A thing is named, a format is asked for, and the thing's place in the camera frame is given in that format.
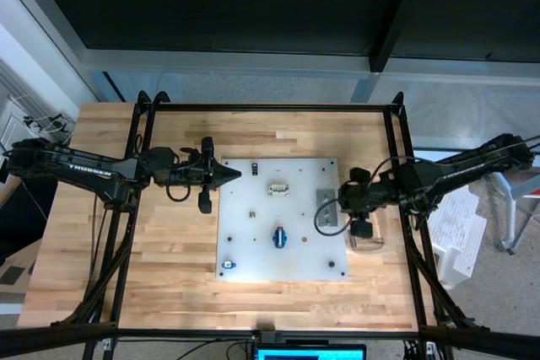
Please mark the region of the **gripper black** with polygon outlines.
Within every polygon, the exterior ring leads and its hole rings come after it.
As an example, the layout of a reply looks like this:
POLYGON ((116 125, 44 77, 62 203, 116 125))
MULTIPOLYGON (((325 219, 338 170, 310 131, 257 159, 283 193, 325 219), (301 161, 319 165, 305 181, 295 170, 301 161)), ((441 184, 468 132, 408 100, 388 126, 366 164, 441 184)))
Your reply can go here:
POLYGON ((373 212, 381 199, 381 186, 378 183, 368 185, 370 172, 361 168, 352 168, 349 172, 353 182, 343 183, 339 188, 339 205, 341 211, 350 213, 350 233, 360 239, 374 237, 373 223, 369 220, 369 213, 373 212))
MULTIPOLYGON (((188 168, 185 173, 186 185, 189 187, 200 186, 201 190, 197 197, 197 207, 200 212, 211 212, 212 202, 210 188, 213 183, 214 145, 211 137, 202 139, 201 150, 196 148, 189 152, 188 168)), ((241 173, 229 164, 215 162, 215 187, 219 188, 233 180, 239 179, 241 173)))

